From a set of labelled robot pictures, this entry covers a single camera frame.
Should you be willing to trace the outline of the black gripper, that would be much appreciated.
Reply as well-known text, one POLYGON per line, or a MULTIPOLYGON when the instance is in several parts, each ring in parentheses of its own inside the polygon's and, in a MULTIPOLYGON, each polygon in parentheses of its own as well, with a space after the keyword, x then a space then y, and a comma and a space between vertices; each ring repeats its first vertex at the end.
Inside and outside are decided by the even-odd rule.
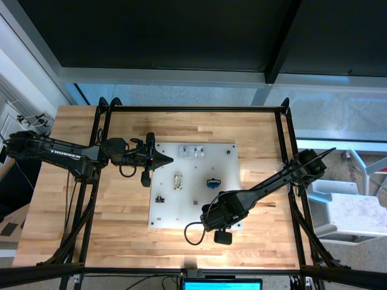
POLYGON ((227 232, 233 223, 235 206, 232 204, 206 204, 202 206, 201 222, 207 232, 215 231, 214 242, 222 245, 232 244, 232 233, 227 232))
POLYGON ((153 132, 146 134, 145 141, 138 138, 131 138, 130 142, 136 144, 136 147, 131 154, 132 165, 135 168, 138 166, 144 168, 141 173, 141 184, 144 187, 150 187, 150 170, 152 169, 153 159, 157 159, 153 162, 153 171, 156 171, 158 168, 173 163, 173 158, 164 153, 160 153, 157 148, 155 148, 155 134, 153 132))

